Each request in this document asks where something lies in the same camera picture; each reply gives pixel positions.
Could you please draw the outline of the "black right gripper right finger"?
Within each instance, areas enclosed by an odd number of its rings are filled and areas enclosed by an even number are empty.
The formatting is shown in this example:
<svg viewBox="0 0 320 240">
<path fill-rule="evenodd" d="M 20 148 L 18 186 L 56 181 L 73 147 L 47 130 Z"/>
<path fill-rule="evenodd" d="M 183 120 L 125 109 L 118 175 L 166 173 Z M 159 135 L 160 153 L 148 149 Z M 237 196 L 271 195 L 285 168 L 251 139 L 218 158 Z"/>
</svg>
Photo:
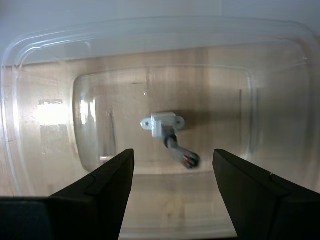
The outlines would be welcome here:
<svg viewBox="0 0 320 240">
<path fill-rule="evenodd" d="M 320 195 L 215 149 L 218 189 L 240 240 L 318 240 Z"/>
</svg>

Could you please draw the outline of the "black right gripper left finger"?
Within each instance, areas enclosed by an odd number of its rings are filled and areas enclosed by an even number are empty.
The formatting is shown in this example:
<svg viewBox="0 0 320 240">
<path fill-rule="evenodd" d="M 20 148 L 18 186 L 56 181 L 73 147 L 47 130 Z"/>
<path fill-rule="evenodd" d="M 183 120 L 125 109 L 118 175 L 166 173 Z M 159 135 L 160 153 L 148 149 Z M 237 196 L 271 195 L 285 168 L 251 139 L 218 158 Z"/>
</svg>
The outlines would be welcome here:
<svg viewBox="0 0 320 240">
<path fill-rule="evenodd" d="M 47 197 L 1 197 L 2 240 L 117 240 L 135 168 L 126 149 Z"/>
</svg>

